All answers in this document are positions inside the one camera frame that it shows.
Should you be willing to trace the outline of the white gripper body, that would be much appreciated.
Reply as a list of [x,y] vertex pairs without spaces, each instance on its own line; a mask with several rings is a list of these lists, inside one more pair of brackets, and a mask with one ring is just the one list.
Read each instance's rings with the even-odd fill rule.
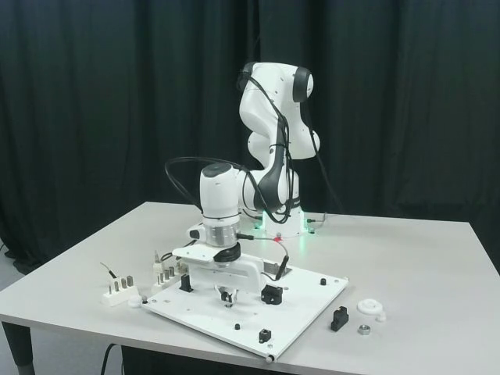
[[246,292],[262,290],[262,260],[242,255],[228,263],[195,262],[187,260],[188,272],[193,284],[211,284]]

